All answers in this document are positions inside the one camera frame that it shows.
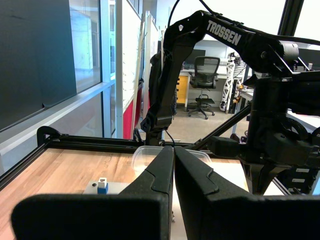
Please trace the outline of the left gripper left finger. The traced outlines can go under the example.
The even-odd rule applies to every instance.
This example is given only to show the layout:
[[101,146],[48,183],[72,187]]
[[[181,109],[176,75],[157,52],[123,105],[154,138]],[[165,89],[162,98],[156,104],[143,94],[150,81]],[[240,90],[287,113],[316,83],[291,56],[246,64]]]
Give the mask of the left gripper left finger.
[[39,194],[11,213],[18,240],[168,240],[174,152],[164,147],[119,194]]

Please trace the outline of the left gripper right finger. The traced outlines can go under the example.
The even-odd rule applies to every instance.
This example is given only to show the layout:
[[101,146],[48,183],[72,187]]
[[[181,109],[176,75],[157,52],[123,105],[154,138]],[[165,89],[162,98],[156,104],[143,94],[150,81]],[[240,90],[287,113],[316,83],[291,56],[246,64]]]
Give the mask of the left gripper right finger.
[[175,186],[189,240],[315,240],[320,199],[260,196],[225,179],[178,146]]

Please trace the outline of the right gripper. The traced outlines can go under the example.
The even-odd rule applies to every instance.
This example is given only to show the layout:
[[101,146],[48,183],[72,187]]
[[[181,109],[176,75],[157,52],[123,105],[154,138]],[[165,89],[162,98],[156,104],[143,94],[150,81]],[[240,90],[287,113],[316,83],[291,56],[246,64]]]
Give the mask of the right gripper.
[[258,140],[257,146],[218,136],[212,136],[208,141],[208,149],[215,156],[241,160],[250,193],[264,194],[270,182],[287,168],[314,168],[313,135],[309,132],[299,134],[269,129]]

